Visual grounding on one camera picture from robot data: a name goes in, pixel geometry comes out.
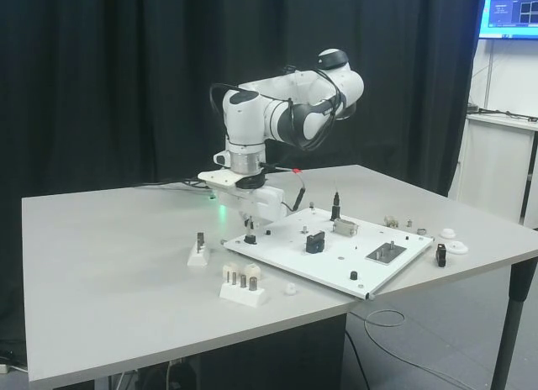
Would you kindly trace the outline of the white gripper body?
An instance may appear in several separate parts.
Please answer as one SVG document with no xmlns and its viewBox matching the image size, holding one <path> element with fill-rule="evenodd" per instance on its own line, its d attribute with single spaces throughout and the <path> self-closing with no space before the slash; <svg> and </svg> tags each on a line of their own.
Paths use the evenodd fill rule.
<svg viewBox="0 0 538 390">
<path fill-rule="evenodd" d="M 219 202 L 247 217 L 279 220 L 282 218 L 282 189 L 264 186 L 253 190 L 232 187 L 217 191 Z"/>
</svg>

